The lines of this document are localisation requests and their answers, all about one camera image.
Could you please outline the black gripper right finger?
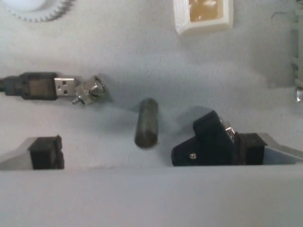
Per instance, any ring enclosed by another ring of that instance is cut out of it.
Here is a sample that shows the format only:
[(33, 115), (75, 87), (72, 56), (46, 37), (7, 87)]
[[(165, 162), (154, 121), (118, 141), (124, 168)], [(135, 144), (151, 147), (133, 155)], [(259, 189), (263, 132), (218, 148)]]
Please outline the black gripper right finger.
[(235, 133), (233, 163), (240, 166), (295, 165), (303, 152), (276, 142), (267, 133)]

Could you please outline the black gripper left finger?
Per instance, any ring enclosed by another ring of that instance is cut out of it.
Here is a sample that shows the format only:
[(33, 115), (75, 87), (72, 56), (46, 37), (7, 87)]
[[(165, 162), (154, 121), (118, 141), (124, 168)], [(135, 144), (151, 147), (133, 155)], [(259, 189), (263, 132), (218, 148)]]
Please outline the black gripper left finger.
[(0, 156), (1, 170), (64, 169), (62, 138), (30, 137), (19, 147)]

